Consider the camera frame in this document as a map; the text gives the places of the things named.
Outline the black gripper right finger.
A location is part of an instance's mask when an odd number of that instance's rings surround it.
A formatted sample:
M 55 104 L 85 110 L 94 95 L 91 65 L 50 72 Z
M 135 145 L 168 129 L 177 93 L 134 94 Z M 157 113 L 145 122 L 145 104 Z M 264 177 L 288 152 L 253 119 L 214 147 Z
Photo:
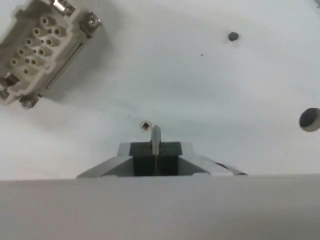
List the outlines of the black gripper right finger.
M 163 142 L 157 157 L 157 170 L 161 176 L 194 176 L 211 177 L 245 176 L 241 170 L 214 161 L 195 152 L 192 143 Z

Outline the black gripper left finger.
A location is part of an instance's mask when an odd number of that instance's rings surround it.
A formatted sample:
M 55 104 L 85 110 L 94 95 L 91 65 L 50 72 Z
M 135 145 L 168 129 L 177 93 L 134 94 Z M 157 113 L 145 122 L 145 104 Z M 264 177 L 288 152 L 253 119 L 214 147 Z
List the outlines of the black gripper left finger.
M 116 156 L 86 170 L 77 178 L 146 177 L 151 176 L 154 170 L 155 157 L 150 142 L 122 143 Z

